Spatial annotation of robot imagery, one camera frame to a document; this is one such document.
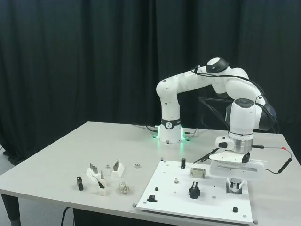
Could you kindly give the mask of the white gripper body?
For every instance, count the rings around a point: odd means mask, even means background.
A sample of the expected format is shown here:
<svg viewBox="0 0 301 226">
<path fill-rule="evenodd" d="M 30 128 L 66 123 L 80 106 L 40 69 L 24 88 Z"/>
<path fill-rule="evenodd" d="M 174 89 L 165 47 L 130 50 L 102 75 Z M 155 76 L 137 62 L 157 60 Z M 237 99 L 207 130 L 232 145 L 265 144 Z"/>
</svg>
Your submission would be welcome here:
<svg viewBox="0 0 301 226">
<path fill-rule="evenodd" d="M 263 177 L 266 163 L 266 161 L 262 160 L 250 160 L 243 164 L 212 161 L 210 164 L 210 174 L 245 181 L 258 180 Z"/>
</svg>

